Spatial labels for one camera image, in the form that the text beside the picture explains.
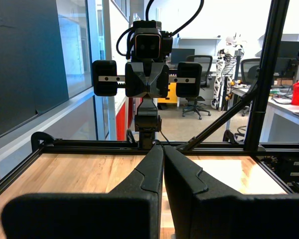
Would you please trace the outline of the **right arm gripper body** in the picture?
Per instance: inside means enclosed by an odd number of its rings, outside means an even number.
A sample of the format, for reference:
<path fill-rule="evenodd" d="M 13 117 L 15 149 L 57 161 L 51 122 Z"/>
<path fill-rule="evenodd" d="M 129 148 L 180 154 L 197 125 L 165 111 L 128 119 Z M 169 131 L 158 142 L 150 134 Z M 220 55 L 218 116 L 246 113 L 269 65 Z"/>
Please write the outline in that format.
<path fill-rule="evenodd" d="M 143 63 L 144 73 L 148 81 L 153 62 Z M 169 83 L 176 83 L 176 96 L 195 98 L 199 95 L 202 66 L 196 62 L 178 64 L 176 76 L 169 75 Z M 113 60 L 97 60 L 92 64 L 94 93 L 97 96 L 115 96 L 118 88 L 125 89 L 125 74 L 117 74 L 117 65 Z M 143 98 L 150 98 L 148 93 Z"/>

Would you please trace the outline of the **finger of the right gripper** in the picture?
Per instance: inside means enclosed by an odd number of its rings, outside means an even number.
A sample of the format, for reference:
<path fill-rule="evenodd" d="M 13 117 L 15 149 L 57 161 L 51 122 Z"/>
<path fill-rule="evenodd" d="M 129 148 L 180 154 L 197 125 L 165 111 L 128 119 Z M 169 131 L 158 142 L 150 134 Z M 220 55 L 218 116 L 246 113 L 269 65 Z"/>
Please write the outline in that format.
<path fill-rule="evenodd" d="M 125 92 L 129 98 L 142 98 L 147 94 L 147 80 L 142 62 L 125 65 Z"/>
<path fill-rule="evenodd" d="M 151 98 L 166 98 L 169 84 L 169 67 L 165 63 L 153 62 L 148 79 L 148 95 Z"/>

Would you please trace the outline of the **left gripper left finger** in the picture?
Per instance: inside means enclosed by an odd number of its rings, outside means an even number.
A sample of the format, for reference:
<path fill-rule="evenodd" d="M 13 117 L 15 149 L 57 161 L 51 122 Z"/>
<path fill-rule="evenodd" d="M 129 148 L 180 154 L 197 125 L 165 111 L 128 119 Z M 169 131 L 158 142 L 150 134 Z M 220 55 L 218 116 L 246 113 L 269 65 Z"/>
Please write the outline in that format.
<path fill-rule="evenodd" d="M 155 145 L 106 194 L 33 193 L 1 213 L 8 239 L 157 239 L 160 234 L 163 148 Z"/>

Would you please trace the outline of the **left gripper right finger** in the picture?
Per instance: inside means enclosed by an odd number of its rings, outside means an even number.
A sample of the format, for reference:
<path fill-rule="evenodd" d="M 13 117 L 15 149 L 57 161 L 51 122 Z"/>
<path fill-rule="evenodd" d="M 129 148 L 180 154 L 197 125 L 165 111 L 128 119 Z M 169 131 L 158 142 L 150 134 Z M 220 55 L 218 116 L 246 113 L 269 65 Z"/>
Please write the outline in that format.
<path fill-rule="evenodd" d="M 244 195 L 173 147 L 164 150 L 178 239 L 299 239 L 299 194 Z"/>

